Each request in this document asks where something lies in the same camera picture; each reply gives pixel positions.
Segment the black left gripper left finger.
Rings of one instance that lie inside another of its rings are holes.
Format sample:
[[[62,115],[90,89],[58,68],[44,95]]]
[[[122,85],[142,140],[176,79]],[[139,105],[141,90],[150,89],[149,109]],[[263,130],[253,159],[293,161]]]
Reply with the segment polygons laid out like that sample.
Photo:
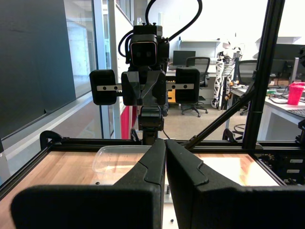
[[[155,141],[111,186],[45,185],[18,193],[10,206],[18,229],[160,229],[166,146]]]

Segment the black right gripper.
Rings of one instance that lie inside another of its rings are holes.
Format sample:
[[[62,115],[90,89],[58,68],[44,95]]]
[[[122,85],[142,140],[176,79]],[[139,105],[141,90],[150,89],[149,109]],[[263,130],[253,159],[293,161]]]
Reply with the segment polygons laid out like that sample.
[[[149,67],[123,72],[116,83],[113,70],[94,70],[90,73],[91,91],[96,105],[112,105],[117,97],[124,105],[164,105],[168,90],[175,90],[180,104],[198,101],[200,72],[195,68],[178,68],[174,79],[169,80],[163,70]]]

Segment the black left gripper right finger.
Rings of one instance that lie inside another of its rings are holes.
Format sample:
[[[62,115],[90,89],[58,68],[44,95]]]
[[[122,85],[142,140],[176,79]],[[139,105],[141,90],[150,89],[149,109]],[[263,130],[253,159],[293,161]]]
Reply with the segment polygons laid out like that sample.
[[[303,186],[245,187],[173,140],[166,141],[167,178],[181,229],[302,229]]]

